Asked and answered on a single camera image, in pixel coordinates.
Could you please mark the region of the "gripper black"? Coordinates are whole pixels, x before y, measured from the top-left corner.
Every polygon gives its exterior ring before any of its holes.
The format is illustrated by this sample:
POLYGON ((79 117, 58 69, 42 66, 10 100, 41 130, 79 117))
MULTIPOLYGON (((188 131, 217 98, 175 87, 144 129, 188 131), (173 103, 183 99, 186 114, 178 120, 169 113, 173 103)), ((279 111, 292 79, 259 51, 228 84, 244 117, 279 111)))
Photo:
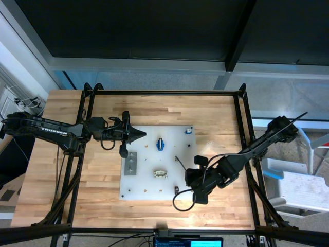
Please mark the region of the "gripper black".
POLYGON ((186 186, 193 186, 193 202, 195 204, 208 204, 208 196, 217 186, 219 175, 216 169, 211 167, 209 160, 197 155, 194 163, 199 165, 199 169, 188 168, 185 171, 186 186))
MULTIPOLYGON (((119 154, 122 158, 127 158, 128 150, 127 150, 127 143, 129 142, 129 131, 130 128, 130 114, 128 111, 124 111, 122 113, 122 121, 121 123, 114 129, 113 131, 113 140, 116 142, 121 142, 119 146, 119 154)), ((131 126, 131 142, 134 142, 140 138, 146 136, 146 132, 136 129, 135 127, 131 126)))

